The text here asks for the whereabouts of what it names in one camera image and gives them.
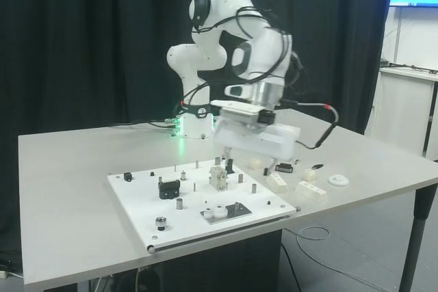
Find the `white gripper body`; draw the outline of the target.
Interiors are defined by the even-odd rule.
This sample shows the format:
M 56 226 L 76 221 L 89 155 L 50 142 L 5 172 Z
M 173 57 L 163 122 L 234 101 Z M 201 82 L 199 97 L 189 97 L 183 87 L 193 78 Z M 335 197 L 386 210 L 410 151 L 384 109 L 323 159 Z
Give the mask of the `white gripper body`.
M 220 120 L 214 140 L 224 148 L 257 153 L 271 159 L 290 161 L 301 129 L 286 124 L 271 124 L 250 129 L 239 122 Z

